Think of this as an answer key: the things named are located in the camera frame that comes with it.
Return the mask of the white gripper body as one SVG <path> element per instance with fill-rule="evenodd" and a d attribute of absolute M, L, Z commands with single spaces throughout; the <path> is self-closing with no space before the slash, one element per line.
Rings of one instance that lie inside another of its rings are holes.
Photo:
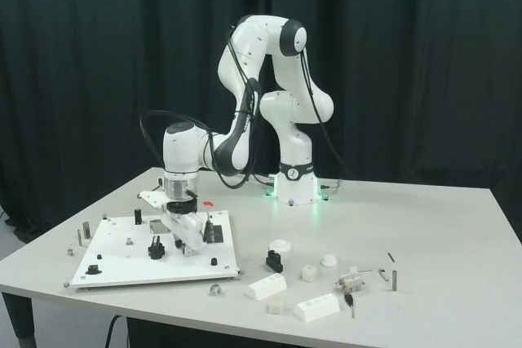
<path fill-rule="evenodd" d="M 199 250 L 204 247 L 205 219 L 200 214 L 173 214 L 166 211 L 161 220 L 170 229 L 175 239 L 181 240 L 190 249 Z"/>

